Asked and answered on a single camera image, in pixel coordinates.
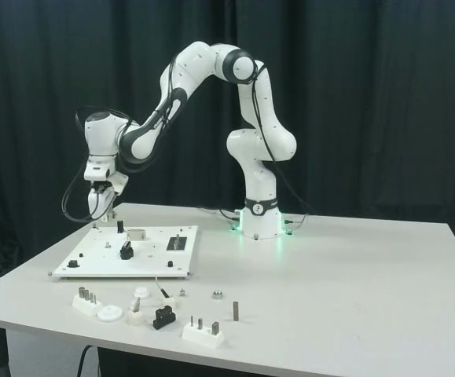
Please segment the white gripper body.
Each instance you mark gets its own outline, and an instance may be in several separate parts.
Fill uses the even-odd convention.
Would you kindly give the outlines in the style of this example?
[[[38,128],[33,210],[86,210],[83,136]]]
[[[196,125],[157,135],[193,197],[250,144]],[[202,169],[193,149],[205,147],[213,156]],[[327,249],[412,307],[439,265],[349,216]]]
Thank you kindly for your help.
[[[93,220],[107,220],[114,200],[113,187],[91,188],[87,197],[90,217]]]

